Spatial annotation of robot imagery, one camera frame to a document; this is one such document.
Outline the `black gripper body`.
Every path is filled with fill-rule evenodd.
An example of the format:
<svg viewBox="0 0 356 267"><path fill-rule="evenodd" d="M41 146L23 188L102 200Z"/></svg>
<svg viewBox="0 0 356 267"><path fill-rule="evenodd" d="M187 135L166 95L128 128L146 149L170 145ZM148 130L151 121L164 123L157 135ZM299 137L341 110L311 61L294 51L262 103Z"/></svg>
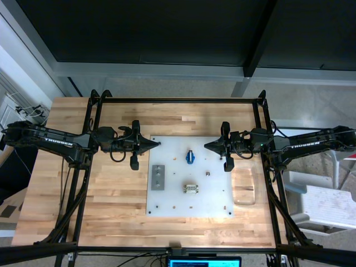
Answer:
<svg viewBox="0 0 356 267"><path fill-rule="evenodd" d="M121 163L126 158L126 152L131 152L130 168L134 171L139 169L138 155L140 150L140 123L139 120L132 122L132 127L120 126L120 130L123 131L123 135L115 138L112 143L112 152L121 152L123 157L120 160L112 158L113 162Z"/></svg>
<svg viewBox="0 0 356 267"><path fill-rule="evenodd" d="M245 141L243 135L238 131L230 132L230 124L226 121L221 125L221 137L223 142L223 153L221 156L225 156L225 172L231 172L235 166L231 154L235 153L244 160L252 158L252 149L248 145L248 142Z"/></svg>

